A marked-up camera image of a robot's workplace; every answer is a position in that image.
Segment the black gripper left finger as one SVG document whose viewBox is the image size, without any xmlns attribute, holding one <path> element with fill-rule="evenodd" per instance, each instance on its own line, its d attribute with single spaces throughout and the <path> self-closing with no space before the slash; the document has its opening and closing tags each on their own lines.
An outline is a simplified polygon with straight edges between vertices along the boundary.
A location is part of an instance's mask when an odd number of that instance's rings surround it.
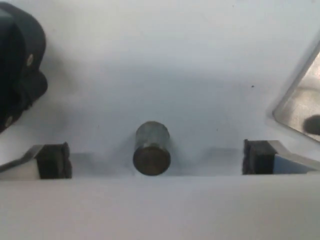
<svg viewBox="0 0 320 240">
<path fill-rule="evenodd" d="M 67 142 L 33 145 L 21 158 L 0 166 L 1 180 L 56 180 L 72 176 Z"/>
</svg>

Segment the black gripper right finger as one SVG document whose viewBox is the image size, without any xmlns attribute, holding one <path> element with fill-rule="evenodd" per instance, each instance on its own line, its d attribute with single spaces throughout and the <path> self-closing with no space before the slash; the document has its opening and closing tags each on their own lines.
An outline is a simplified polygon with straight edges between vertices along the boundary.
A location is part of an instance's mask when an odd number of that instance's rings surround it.
<svg viewBox="0 0 320 240">
<path fill-rule="evenodd" d="M 290 152 L 278 140 L 243 141 L 243 175 L 290 175 L 320 172 L 320 162 Z"/>
</svg>

